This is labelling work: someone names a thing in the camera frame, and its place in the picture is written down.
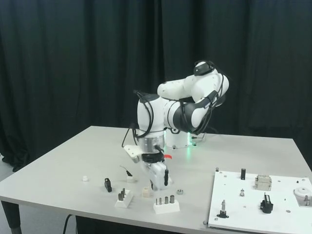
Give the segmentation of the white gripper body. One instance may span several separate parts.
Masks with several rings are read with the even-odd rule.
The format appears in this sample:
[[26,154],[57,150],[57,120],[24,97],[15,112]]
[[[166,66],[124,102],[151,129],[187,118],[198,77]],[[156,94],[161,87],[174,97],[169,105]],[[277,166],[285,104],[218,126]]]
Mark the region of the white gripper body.
[[169,170],[164,162],[146,163],[146,174],[156,186],[156,191],[166,190],[169,186]]

